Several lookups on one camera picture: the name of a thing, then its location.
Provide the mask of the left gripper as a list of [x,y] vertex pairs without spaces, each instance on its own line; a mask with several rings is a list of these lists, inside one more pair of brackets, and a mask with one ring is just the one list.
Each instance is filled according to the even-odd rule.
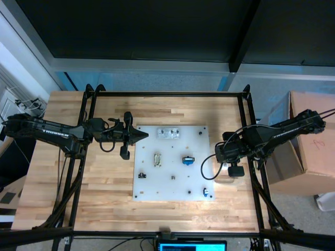
[[115,148],[116,143],[123,143],[120,148],[120,156],[124,160],[130,159],[128,145],[134,145],[148,137],[148,133],[140,131],[132,126],[132,114],[130,111],[124,113],[124,121],[120,119],[108,118],[108,121],[114,123],[111,128],[104,131],[104,142],[112,142],[113,147],[105,152],[111,152]]

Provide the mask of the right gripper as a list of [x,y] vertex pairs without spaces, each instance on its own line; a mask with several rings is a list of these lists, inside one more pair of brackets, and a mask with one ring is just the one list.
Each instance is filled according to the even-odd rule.
[[245,147],[241,140],[224,141],[215,145],[215,156],[218,163],[229,164],[229,177],[243,177],[244,168],[239,166],[240,159],[245,155]]

